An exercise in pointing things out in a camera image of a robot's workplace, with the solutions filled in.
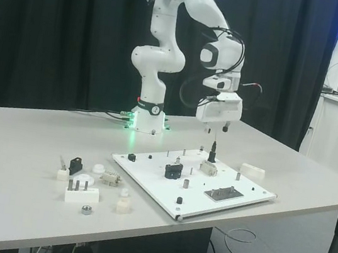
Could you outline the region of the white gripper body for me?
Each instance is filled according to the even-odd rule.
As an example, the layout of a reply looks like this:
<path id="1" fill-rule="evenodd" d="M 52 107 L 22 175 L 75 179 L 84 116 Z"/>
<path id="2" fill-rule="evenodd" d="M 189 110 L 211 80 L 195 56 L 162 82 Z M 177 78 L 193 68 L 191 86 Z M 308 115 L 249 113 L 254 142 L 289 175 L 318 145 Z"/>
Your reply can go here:
<path id="1" fill-rule="evenodd" d="M 228 123 L 239 121 L 243 100 L 238 95 L 219 93 L 207 96 L 198 103 L 196 118 L 202 123 Z"/>

